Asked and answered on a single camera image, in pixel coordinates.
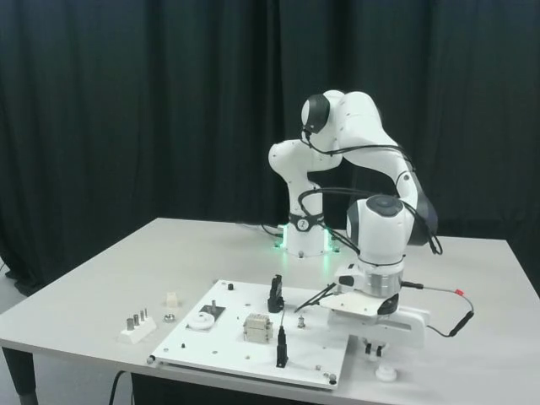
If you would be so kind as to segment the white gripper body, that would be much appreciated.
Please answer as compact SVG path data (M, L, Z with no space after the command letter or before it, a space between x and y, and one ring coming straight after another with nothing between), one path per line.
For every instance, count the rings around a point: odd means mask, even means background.
M423 348L428 321L428 311L407 307L384 316L366 316L341 310L332 310L328 316L331 329L355 336L373 347Z

